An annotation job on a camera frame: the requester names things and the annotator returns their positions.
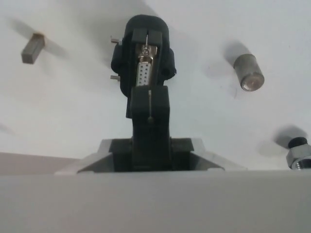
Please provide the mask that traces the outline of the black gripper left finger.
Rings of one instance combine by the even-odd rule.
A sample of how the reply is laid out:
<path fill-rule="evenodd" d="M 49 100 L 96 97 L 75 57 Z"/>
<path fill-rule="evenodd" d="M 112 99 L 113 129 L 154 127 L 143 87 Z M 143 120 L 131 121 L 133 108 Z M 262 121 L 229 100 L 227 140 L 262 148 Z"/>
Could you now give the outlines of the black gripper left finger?
<path fill-rule="evenodd" d="M 97 152 L 67 165 L 55 174 L 131 172 L 131 155 L 130 138 L 103 139 Z"/>

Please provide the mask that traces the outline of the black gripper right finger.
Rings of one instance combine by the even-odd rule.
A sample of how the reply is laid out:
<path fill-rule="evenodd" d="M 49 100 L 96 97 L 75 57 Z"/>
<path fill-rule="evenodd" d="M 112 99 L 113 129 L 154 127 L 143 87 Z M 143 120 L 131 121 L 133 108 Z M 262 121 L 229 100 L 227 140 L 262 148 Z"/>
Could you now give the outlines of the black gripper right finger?
<path fill-rule="evenodd" d="M 171 149 L 175 171 L 247 170 L 241 165 L 207 151 L 200 138 L 172 138 Z"/>

